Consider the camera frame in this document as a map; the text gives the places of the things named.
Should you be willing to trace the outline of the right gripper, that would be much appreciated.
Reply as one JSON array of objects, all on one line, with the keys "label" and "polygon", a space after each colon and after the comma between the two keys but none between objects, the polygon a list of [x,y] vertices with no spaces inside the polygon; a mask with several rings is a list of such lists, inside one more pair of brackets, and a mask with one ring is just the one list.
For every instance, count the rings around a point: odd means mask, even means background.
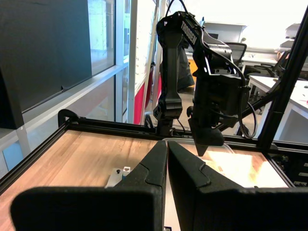
[{"label": "right gripper", "polygon": [[222,146],[224,137],[218,123],[229,128],[239,122],[240,114],[246,108],[250,87],[245,78],[234,74],[209,74],[194,72],[196,77],[193,106],[187,109],[189,125],[198,155],[204,155],[202,129],[208,129],[207,144]]}]

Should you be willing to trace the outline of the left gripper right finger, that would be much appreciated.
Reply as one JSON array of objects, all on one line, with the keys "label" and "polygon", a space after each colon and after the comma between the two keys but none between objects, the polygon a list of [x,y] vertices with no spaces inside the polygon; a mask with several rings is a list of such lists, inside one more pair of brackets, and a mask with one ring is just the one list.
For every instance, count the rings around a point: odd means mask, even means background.
[{"label": "left gripper right finger", "polygon": [[244,188],[175,141],[168,174],[183,231],[305,231],[305,188]]}]

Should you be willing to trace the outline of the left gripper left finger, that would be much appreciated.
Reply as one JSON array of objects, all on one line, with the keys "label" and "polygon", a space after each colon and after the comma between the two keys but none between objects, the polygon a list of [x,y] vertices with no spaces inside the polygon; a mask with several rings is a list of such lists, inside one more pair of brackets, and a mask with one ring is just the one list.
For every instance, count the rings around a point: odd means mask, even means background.
[{"label": "left gripper left finger", "polygon": [[36,187],[11,204],[18,231],[161,231],[167,146],[159,141],[114,187]]}]

